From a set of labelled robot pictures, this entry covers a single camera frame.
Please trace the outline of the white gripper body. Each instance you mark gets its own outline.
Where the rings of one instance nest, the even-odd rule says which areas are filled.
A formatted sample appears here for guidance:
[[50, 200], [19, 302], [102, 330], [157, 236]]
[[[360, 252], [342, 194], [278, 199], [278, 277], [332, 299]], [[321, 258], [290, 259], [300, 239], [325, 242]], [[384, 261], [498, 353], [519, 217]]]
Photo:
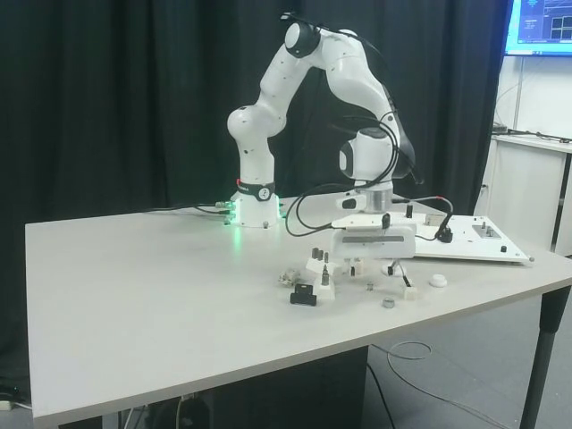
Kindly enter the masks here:
[[341, 259], [407, 259], [416, 253], [415, 232], [407, 226], [337, 230], [330, 253]]

